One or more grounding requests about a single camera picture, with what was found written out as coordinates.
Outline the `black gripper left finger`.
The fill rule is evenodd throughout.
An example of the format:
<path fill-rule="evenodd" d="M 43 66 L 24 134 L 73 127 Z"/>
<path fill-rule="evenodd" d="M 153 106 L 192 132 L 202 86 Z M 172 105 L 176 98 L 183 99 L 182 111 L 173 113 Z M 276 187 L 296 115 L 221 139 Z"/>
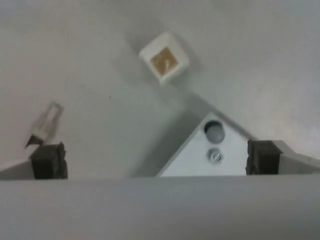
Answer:
<path fill-rule="evenodd" d="M 14 160 L 0 164 L 2 180 L 66 180 L 69 178 L 63 143 L 29 145 Z"/>

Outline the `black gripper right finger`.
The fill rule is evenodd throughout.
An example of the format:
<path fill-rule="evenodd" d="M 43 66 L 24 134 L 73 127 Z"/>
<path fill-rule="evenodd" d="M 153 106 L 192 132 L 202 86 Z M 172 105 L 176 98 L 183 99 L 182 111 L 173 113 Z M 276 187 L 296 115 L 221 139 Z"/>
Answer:
<path fill-rule="evenodd" d="M 319 174 L 320 161 L 296 153 L 282 140 L 248 140 L 246 175 Z"/>

